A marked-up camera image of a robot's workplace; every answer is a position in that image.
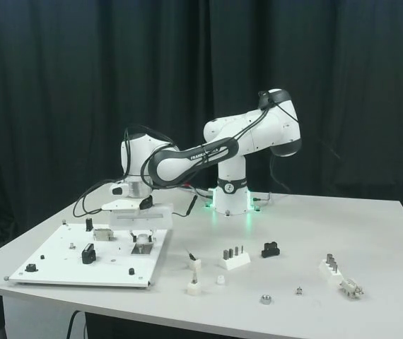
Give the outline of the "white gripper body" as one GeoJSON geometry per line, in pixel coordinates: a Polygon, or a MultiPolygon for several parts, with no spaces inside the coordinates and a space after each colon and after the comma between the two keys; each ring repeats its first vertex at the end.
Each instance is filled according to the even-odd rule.
{"type": "Polygon", "coordinates": [[[173,227],[173,205],[157,203],[150,208],[113,208],[108,225],[113,230],[169,230],[173,227]]]}

